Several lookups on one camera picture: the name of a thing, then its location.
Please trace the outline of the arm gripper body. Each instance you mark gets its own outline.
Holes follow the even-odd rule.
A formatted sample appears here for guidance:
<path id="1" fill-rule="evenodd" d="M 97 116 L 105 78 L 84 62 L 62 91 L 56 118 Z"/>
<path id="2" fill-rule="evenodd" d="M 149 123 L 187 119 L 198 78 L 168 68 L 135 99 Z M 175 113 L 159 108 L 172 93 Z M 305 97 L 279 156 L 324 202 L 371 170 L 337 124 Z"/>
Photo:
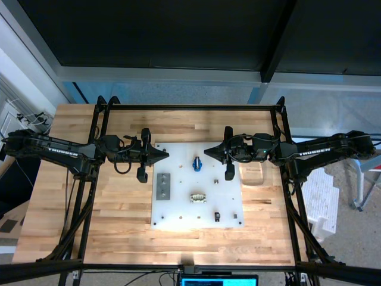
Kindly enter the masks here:
<path id="1" fill-rule="evenodd" d="M 130 151 L 133 163 L 139 163 L 136 177 L 139 182 L 147 182 L 148 174 L 146 173 L 146 165 L 148 161 L 148 145 L 151 143 L 151 133 L 148 128 L 143 128 L 140 139 L 137 139 Z"/>
<path id="2" fill-rule="evenodd" d="M 248 144 L 245 143 L 246 135 L 234 135 L 233 128 L 226 126 L 224 130 L 224 143 L 226 155 L 226 171 L 224 177 L 226 181 L 232 181 L 235 177 L 234 161 L 238 163 L 249 163 L 250 152 Z"/>

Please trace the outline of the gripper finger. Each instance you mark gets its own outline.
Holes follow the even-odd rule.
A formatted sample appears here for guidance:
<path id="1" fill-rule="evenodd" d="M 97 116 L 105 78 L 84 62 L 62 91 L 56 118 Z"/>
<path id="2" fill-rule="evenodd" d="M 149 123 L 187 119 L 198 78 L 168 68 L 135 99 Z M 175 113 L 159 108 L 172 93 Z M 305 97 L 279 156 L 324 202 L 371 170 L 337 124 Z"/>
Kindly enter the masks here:
<path id="1" fill-rule="evenodd" d="M 207 148 L 204 150 L 205 152 L 224 152 L 226 149 L 225 143 L 210 143 L 208 144 Z"/>
<path id="2" fill-rule="evenodd" d="M 153 147 L 151 144 L 149 144 L 148 146 L 148 153 L 150 156 L 168 156 L 169 155 L 169 153 L 167 153 L 166 151 L 157 149 Z"/>
<path id="3" fill-rule="evenodd" d="M 148 164 L 150 166 L 152 166 L 153 164 L 161 161 L 161 160 L 164 160 L 166 158 L 168 158 L 169 155 L 160 155 L 160 156 L 148 156 Z"/>
<path id="4" fill-rule="evenodd" d="M 226 162 L 226 155 L 225 155 L 224 152 L 222 152 L 222 153 L 219 153 L 219 152 L 214 153 L 214 152 L 206 152 L 206 151 L 204 151 L 204 154 L 206 156 L 209 156 L 209 157 L 219 161 L 220 163 L 225 163 Z"/>

